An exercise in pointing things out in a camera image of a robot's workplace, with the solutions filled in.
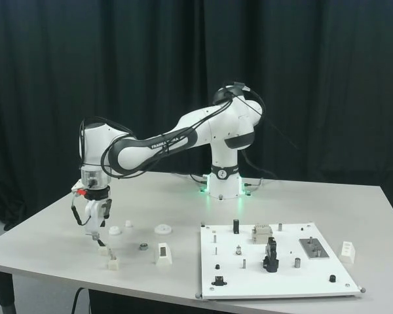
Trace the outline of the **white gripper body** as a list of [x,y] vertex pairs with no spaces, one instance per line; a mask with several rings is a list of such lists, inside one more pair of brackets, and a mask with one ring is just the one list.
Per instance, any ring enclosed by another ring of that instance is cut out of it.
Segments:
[[105,220],[103,214],[105,200],[90,200],[85,207],[86,224],[84,226],[87,234],[97,234],[102,222]]

